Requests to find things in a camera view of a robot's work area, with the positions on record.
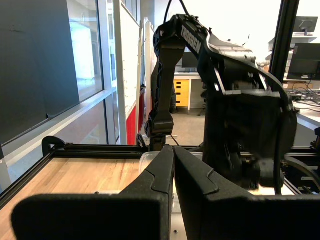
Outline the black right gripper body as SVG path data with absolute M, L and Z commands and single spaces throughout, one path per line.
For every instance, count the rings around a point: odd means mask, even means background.
M 295 141 L 297 110 L 288 96 L 249 90 L 206 92 L 203 162 L 242 188 L 282 188 L 281 161 Z

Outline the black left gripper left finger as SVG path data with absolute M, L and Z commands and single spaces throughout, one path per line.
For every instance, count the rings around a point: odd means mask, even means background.
M 11 214 L 18 240 L 168 240 L 174 151 L 165 146 L 119 194 L 39 194 Z

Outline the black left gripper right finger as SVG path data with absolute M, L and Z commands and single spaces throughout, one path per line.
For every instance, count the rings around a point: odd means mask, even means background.
M 253 195 L 180 146 L 174 178 L 190 240 L 317 240 L 317 195 Z

